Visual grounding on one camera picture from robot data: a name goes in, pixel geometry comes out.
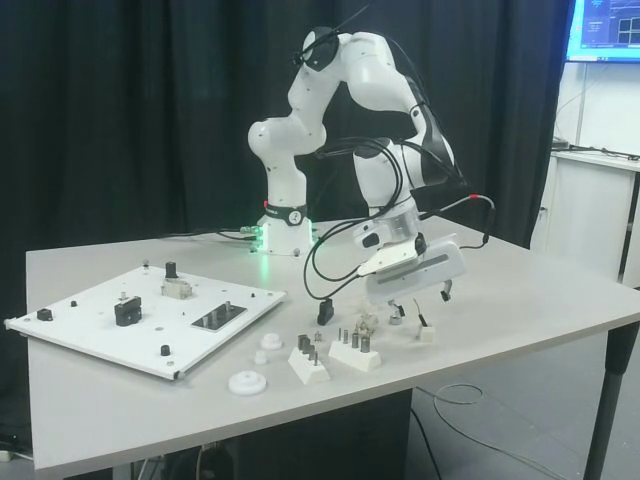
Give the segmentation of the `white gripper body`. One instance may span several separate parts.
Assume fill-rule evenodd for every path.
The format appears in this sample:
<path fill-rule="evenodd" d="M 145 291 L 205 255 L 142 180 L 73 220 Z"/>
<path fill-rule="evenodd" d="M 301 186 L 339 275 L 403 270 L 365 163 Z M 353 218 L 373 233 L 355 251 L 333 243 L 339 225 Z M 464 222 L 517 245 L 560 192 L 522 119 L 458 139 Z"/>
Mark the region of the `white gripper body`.
<path fill-rule="evenodd" d="M 455 238 L 438 238 L 418 252 L 416 243 L 405 241 L 383 247 L 364 263 L 365 292 L 372 304 L 387 303 L 437 284 L 447 284 L 466 271 Z"/>

